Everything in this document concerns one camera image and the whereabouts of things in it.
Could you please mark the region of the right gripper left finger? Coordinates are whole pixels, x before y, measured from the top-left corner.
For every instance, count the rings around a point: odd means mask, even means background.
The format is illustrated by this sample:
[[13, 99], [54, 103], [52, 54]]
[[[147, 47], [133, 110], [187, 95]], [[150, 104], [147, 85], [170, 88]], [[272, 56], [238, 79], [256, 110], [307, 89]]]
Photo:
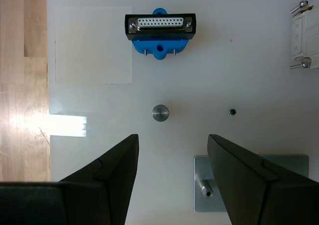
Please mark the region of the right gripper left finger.
[[123, 225], [137, 174], [131, 134], [58, 182], [2, 182], [2, 225]]

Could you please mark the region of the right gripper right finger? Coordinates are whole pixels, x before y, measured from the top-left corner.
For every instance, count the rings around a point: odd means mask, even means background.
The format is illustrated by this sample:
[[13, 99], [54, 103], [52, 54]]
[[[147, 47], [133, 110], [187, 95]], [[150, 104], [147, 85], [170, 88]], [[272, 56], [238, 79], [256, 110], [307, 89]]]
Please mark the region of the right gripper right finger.
[[317, 225], [319, 184], [219, 136], [208, 136], [212, 173], [233, 225]]

